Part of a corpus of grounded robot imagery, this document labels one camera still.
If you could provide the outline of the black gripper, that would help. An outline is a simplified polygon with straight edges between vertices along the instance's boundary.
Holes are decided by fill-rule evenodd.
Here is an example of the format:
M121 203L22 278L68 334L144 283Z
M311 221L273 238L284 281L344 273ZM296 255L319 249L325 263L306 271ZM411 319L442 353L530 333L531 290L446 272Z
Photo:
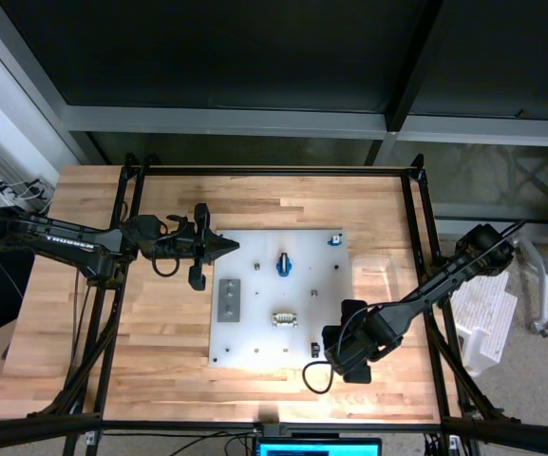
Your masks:
M341 325L324 327L325 357L345 383L370 383L367 348L361 325L368 313L365 301L346 299L341 303Z
M199 203L194 209L194 220L188 221L180 235L180 258L192 260L189 267L188 283L195 291L204 291L206 277L202 272L204 262L208 259L208 239L212 234L210 230L211 214L206 203ZM239 249L236 240L224 236L222 233L213 233L212 243L217 247L212 253L212 260L228 255Z

